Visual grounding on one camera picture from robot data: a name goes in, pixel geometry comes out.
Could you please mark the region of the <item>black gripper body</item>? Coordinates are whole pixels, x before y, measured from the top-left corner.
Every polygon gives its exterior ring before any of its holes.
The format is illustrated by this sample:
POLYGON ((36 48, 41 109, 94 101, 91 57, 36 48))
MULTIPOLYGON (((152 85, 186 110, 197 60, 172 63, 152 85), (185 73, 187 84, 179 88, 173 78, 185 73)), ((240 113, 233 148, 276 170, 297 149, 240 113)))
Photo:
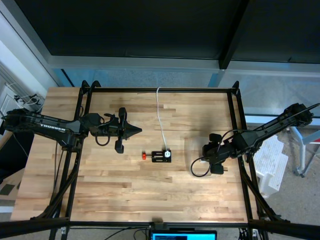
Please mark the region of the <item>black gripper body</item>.
POLYGON ((210 134, 209 141, 211 146, 209 150, 210 173, 222 175, 224 173, 223 163, 231 156, 232 146, 227 142, 222 144, 222 136, 219 134, 210 134))
POLYGON ((95 133, 95 142, 99 146, 106 146, 109 144, 111 137, 117 137, 115 141, 114 149, 118 154, 124 153, 123 139, 127 139, 126 133, 126 123, 127 123, 127 111, 124 107, 121 107, 118 111, 118 117, 114 114, 111 115, 106 113, 105 116, 109 117, 110 120, 106 123, 102 123, 97 128, 97 132, 95 133), (106 143, 99 143, 98 137, 107 137, 106 143))

